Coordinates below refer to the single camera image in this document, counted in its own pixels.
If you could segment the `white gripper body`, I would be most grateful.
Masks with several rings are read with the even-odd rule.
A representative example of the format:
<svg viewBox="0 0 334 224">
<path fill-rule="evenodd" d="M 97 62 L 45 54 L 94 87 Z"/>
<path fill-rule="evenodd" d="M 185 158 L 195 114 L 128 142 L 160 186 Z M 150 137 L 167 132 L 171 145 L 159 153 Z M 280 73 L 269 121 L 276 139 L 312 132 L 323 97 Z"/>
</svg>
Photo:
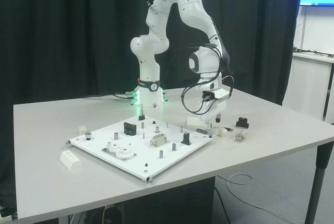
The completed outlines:
<svg viewBox="0 0 334 224">
<path fill-rule="evenodd" d="M 216 115 L 223 113 L 223 111 L 226 108 L 226 102 L 225 101 L 215 101 L 215 102 L 205 102 L 203 108 L 201 109 L 200 113 L 201 115 L 198 115 L 197 117 L 201 121 L 210 121 L 212 122 L 216 121 Z"/>
</svg>

